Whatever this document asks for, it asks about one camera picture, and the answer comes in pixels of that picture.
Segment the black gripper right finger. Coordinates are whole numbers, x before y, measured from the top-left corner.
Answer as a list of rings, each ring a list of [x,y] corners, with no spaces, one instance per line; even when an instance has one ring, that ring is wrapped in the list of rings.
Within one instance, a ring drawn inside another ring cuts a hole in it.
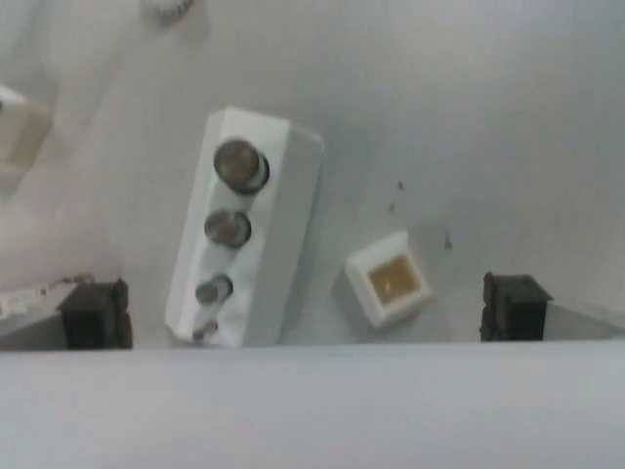
[[[529,275],[483,278],[482,342],[622,340],[624,313],[557,300]]]

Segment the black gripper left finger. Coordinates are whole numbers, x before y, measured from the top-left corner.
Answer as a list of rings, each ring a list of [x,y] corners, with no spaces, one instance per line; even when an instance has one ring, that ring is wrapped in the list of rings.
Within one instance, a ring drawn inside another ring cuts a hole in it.
[[[90,277],[1,293],[3,351],[131,350],[128,284]]]

